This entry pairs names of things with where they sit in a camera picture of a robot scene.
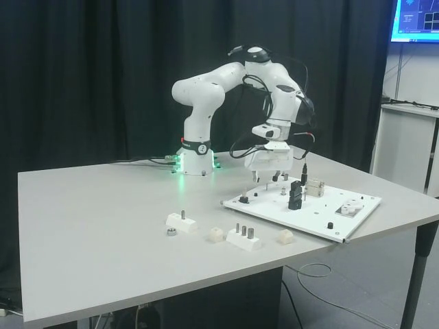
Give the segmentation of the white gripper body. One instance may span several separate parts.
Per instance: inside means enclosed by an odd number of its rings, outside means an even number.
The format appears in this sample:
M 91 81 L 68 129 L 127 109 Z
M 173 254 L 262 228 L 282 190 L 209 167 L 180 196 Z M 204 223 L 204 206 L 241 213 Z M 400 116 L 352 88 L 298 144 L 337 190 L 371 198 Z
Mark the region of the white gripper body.
M 259 150 L 246 156 L 244 167 L 252 172 L 288 171 L 292 168 L 294 150 Z

